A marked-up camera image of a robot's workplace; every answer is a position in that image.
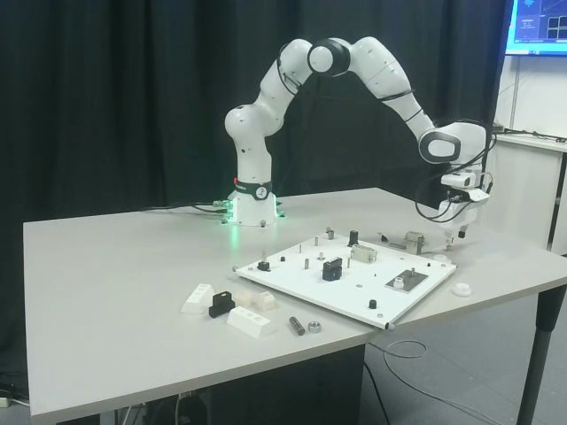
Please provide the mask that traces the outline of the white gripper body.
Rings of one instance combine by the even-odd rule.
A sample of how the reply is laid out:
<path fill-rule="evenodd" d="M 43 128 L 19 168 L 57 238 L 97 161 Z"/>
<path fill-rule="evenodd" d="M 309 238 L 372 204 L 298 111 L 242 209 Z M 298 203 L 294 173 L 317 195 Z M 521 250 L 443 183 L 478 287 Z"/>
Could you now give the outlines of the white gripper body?
<path fill-rule="evenodd" d="M 467 227 L 478 216 L 478 204 L 443 200 L 439 204 L 438 215 L 438 223 L 442 228 Z"/>

